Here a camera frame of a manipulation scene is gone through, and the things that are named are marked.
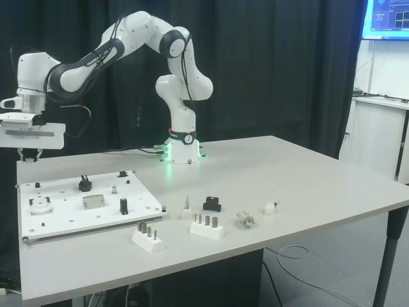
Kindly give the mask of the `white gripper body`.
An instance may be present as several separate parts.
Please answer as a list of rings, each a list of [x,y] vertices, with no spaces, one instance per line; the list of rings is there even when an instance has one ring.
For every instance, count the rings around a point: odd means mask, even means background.
[[[47,123],[30,129],[1,127],[1,148],[62,149],[63,123]]]

